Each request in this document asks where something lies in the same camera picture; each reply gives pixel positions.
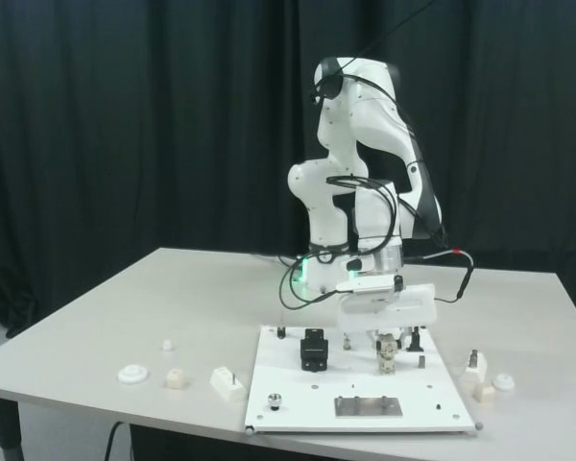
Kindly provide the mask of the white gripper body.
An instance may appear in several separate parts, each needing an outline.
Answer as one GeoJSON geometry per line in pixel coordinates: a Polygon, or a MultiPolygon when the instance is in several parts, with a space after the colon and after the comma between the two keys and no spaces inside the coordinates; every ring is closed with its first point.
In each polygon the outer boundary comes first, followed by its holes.
{"type": "Polygon", "coordinates": [[[347,294],[340,298],[337,326],[342,332],[429,326],[436,322],[435,285],[408,285],[402,291],[347,294]]]}

